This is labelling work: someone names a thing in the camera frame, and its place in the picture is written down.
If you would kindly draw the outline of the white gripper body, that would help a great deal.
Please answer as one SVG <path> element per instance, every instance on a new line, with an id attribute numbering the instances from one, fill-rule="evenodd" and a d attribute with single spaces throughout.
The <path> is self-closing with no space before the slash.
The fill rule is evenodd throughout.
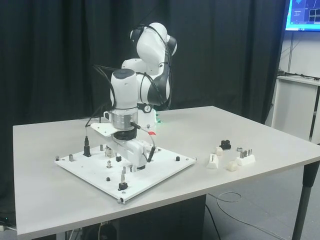
<path id="1" fill-rule="evenodd" d="M 109 147 L 137 168 L 147 163 L 146 148 L 139 140 L 120 141 L 111 139 L 109 141 Z"/>

